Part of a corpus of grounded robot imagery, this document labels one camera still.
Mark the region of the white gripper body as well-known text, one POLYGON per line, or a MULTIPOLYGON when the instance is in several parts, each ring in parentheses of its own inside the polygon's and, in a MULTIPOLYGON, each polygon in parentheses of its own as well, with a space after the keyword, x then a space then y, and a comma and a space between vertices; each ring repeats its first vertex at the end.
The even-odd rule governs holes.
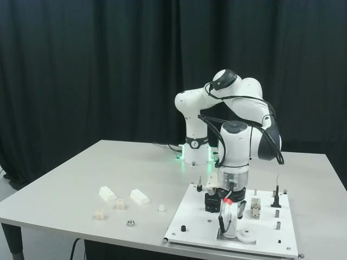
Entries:
POLYGON ((220 208, 220 233, 226 239, 236 237, 237 230, 237 203, 222 201, 220 208))

